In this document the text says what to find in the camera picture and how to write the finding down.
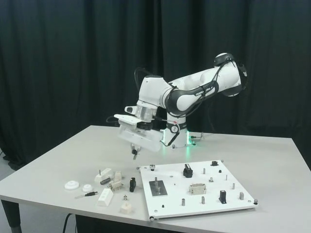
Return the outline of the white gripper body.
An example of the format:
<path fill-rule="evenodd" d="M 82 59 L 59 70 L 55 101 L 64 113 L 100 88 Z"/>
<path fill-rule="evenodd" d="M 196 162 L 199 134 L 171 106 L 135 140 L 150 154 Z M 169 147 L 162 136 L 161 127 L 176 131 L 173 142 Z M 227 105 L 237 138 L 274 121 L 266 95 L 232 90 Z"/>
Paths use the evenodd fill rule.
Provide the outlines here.
<path fill-rule="evenodd" d="M 138 147 L 157 152 L 161 148 L 162 132 L 156 130 L 129 129 L 121 125 L 119 128 L 119 138 Z"/>

